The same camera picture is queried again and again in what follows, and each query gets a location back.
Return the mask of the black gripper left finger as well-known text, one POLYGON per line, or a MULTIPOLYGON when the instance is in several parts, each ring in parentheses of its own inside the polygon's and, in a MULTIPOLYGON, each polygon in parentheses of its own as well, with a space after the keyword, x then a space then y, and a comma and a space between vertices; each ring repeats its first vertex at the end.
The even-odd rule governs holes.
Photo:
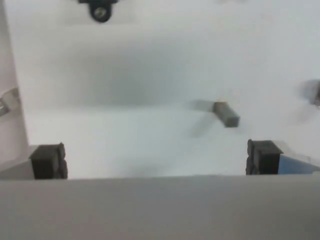
POLYGON ((30 145, 19 157, 0 164, 1 180, 67 179, 68 164, 65 145, 30 145))

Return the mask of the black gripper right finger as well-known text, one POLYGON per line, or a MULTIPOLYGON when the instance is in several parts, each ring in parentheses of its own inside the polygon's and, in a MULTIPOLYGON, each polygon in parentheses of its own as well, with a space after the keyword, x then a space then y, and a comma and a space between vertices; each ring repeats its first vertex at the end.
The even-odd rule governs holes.
POLYGON ((293 151, 284 141, 247 141, 246 175, 307 175, 320 172, 320 160, 293 151))

